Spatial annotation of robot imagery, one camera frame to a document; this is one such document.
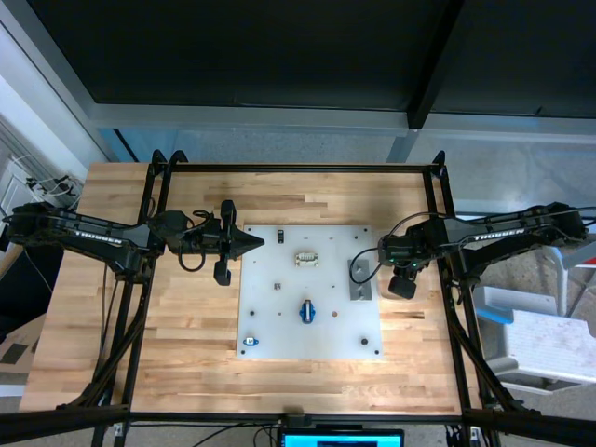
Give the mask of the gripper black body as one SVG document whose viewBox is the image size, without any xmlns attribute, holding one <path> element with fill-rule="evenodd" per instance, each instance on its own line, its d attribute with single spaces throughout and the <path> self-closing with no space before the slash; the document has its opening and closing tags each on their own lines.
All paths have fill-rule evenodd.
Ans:
<svg viewBox="0 0 596 447">
<path fill-rule="evenodd" d="M 416 277 L 416 270 L 395 267 L 392 278 L 389 281 L 388 291 L 399 298 L 411 300 L 415 296 Z"/>
<path fill-rule="evenodd" d="M 220 229 L 218 233 L 219 260 L 214 265 L 214 279 L 218 285 L 229 285 L 231 283 L 231 272 L 228 269 L 228 261 L 235 259 L 235 239 L 237 210 L 232 200 L 225 200 L 220 210 Z"/>
</svg>

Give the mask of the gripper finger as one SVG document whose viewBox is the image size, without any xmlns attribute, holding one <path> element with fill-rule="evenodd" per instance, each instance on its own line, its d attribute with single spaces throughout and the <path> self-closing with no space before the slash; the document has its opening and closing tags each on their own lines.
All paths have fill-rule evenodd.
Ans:
<svg viewBox="0 0 596 447">
<path fill-rule="evenodd" d="M 233 241 L 231 244 L 231 258 L 237 260 L 245 253 L 256 250 L 264 245 L 263 240 L 257 241 Z"/>
<path fill-rule="evenodd" d="M 231 239 L 235 242 L 264 242 L 262 238 L 242 231 L 235 224 L 231 226 Z"/>
</svg>

